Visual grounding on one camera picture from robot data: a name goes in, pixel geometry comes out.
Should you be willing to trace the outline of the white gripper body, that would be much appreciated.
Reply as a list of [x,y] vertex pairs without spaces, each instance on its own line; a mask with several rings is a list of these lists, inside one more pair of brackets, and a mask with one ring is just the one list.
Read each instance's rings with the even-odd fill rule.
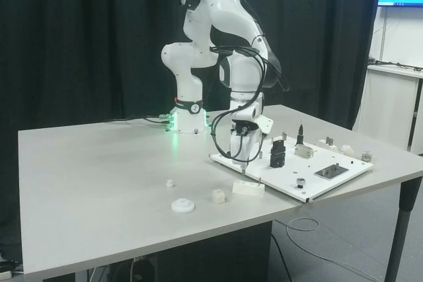
[[248,162],[254,160],[259,153],[258,146],[261,142],[261,131],[249,131],[245,136],[231,132],[230,138],[230,157],[233,164],[246,166]]

